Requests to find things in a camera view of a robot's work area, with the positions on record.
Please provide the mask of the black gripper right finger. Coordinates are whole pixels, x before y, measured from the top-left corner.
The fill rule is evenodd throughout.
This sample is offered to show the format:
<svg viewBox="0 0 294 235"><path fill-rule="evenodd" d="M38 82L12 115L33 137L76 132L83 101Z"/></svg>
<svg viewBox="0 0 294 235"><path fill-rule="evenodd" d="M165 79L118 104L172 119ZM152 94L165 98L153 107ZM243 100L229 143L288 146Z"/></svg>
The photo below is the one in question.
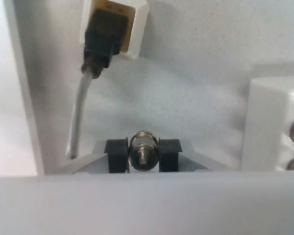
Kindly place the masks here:
<svg viewBox="0 0 294 235"><path fill-rule="evenodd" d="M195 150L191 140L159 139L160 172L230 172L231 167Z"/></svg>

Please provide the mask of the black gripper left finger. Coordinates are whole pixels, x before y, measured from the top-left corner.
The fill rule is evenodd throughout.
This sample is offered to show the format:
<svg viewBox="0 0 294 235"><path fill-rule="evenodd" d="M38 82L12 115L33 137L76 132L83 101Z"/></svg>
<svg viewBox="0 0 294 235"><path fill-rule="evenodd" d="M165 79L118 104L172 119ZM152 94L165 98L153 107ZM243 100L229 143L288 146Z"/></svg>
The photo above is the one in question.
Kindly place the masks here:
<svg viewBox="0 0 294 235"><path fill-rule="evenodd" d="M70 160L56 174L125 173L128 166L128 139L97 141L91 153Z"/></svg>

